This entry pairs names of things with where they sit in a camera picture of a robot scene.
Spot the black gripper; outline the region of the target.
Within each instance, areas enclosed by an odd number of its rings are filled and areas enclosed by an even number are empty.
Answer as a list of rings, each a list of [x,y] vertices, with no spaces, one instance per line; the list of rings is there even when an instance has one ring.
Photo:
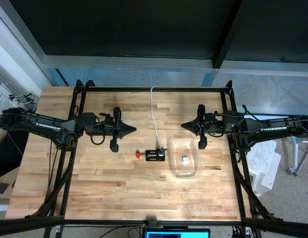
[[[113,116],[109,116],[109,119],[103,125],[103,134],[105,136],[112,136],[110,140],[110,150],[112,152],[119,151],[119,145],[117,139],[119,138],[119,129],[121,127],[121,138],[137,131],[136,127],[125,124],[121,121],[122,112],[120,107],[115,107]]]
[[[200,141],[198,142],[198,148],[201,150],[205,149],[207,146],[207,137],[205,136],[205,134],[208,134],[209,136],[216,138],[214,133],[208,131],[208,126],[207,126],[209,122],[214,121],[214,117],[215,115],[212,113],[206,114],[205,106],[199,104],[197,109],[197,118],[181,124],[181,127],[183,129],[188,130],[194,134],[198,134],[200,136]]]

